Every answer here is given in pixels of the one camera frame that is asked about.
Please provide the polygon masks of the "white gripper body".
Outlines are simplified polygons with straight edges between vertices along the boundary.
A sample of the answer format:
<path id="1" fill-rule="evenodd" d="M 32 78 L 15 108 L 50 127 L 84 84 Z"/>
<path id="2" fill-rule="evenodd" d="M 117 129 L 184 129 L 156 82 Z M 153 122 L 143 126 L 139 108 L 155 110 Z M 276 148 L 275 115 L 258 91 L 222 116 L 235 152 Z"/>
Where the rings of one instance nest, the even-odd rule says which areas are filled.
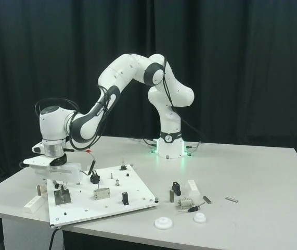
<path id="1" fill-rule="evenodd" d="M 61 182 L 81 182 L 81 164 L 77 162 L 67 162 L 61 166 L 33 166 L 33 169 L 37 175 L 40 175 L 43 179 L 50 179 Z"/>

